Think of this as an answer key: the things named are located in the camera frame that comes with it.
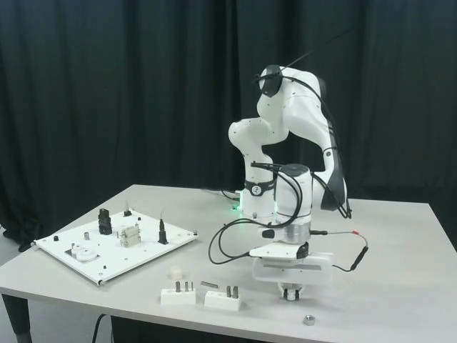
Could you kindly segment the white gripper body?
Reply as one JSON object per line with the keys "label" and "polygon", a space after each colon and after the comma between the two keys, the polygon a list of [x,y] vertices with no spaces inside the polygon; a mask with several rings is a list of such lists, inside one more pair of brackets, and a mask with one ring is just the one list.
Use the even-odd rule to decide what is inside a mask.
{"label": "white gripper body", "polygon": [[333,254],[310,253],[304,259],[261,259],[253,261],[253,278],[275,283],[331,283]]}

